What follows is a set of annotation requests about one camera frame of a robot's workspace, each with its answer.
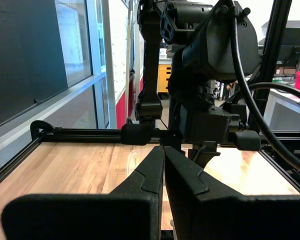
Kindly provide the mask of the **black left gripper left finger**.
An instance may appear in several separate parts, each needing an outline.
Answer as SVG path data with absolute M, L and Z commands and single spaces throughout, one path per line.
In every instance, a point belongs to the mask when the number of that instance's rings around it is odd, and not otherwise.
M 1 214 L 8 240 L 158 240 L 164 150 L 154 147 L 108 194 L 29 194 Z

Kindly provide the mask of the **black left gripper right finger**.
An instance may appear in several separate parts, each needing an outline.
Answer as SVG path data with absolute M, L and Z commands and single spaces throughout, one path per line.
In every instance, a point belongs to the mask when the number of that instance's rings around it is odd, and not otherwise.
M 300 240 L 300 195 L 243 195 L 173 147 L 165 185 L 180 240 Z

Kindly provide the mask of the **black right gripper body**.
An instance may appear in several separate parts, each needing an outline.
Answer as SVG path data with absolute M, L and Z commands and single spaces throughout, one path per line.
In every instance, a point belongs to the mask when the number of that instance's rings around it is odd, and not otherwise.
M 121 128 L 121 143 L 124 145 L 144 146 L 149 144 L 153 138 L 158 139 L 160 145 L 171 146 L 178 151 L 181 149 L 181 144 L 191 143 L 173 130 L 161 130 L 149 125 L 131 123 L 125 124 Z M 214 140 L 214 142 L 243 151 L 259 151 L 261 149 L 260 136 L 251 130 L 230 132 L 226 140 Z

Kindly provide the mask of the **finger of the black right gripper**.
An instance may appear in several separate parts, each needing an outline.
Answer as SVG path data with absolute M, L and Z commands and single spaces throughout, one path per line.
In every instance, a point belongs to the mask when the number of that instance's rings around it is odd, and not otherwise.
M 204 152 L 204 165 L 206 166 L 209 161 L 217 156 L 217 152 L 216 151 L 205 151 Z
M 206 166 L 206 160 L 204 156 L 204 147 L 197 149 L 196 153 L 193 157 L 193 162 L 199 165 L 201 168 L 204 168 Z

